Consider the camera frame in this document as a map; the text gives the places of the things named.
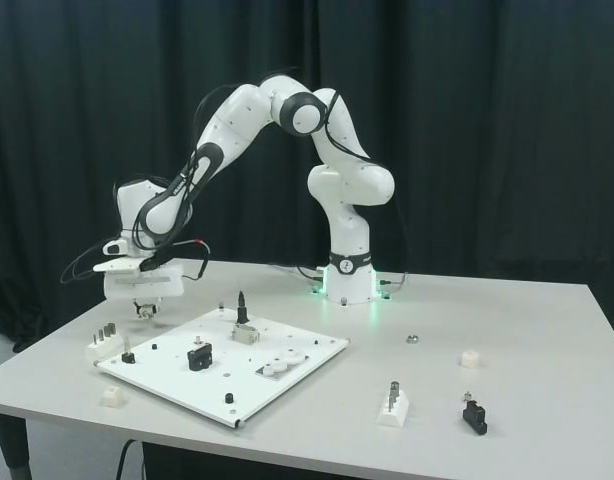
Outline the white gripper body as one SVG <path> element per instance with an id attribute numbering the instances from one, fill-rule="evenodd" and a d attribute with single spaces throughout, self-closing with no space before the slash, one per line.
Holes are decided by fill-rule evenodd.
<path id="1" fill-rule="evenodd" d="M 183 274 L 180 264 L 145 272 L 107 272 L 104 274 L 103 291 L 107 299 L 178 297 L 184 293 Z"/>

